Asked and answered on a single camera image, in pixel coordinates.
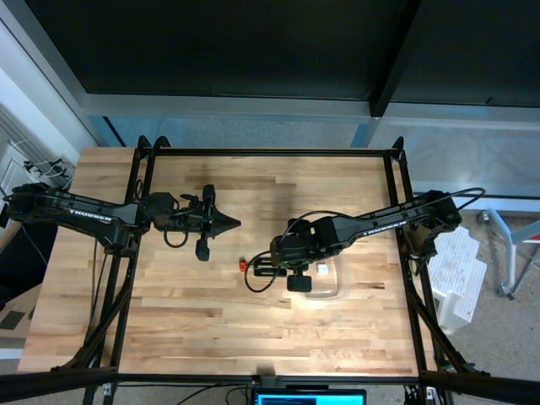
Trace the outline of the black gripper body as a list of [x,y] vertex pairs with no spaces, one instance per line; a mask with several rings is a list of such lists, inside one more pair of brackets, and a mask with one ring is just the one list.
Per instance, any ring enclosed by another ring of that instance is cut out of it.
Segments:
[[210,249],[208,240],[214,238],[214,214],[216,192],[214,185],[206,185],[202,189],[202,199],[198,200],[188,213],[180,216],[181,232],[184,240],[177,246],[182,248],[189,240],[190,234],[198,234],[199,239],[196,242],[196,257],[201,262],[208,262],[210,258]]
[[289,292],[311,292],[312,278],[305,273],[308,271],[309,265],[302,264],[296,267],[291,267],[291,274],[287,277],[287,290]]

